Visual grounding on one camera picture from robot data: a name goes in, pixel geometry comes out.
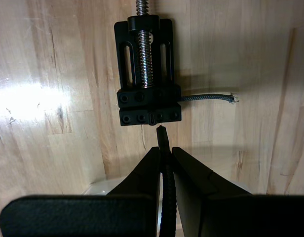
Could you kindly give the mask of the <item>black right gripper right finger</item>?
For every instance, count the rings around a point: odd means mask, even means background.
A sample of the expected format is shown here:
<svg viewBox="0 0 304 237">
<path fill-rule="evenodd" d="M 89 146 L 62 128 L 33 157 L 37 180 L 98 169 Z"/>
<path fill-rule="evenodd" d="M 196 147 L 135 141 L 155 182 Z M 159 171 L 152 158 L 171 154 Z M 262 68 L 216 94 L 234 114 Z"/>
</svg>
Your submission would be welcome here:
<svg viewBox="0 0 304 237">
<path fill-rule="evenodd" d="M 187 237 L 304 237 L 304 196 L 254 195 L 183 149 L 172 149 Z"/>
</svg>

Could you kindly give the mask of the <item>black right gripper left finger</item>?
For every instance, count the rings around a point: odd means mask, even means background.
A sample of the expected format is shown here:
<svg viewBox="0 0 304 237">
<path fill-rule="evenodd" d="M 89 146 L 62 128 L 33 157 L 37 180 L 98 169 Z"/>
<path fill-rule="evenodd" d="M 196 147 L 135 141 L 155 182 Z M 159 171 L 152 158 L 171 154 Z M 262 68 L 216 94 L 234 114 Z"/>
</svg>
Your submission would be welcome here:
<svg viewBox="0 0 304 237">
<path fill-rule="evenodd" d="M 0 213 L 5 237 L 153 237 L 157 232 L 160 150 L 151 148 L 108 194 L 25 196 Z"/>
</svg>

